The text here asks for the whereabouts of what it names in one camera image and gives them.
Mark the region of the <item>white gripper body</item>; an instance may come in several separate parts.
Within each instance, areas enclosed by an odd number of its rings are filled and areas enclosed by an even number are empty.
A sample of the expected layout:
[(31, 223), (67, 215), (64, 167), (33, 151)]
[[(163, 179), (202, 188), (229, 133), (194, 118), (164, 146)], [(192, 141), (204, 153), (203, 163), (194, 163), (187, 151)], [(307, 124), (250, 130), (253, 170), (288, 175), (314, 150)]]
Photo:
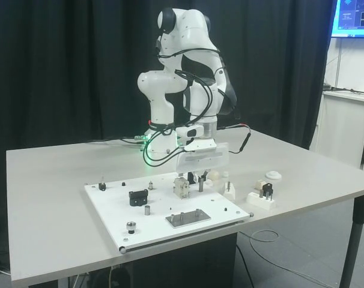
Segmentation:
[(228, 143), (219, 143), (216, 148), (198, 152), (183, 152), (177, 157), (177, 173), (216, 169), (229, 163)]

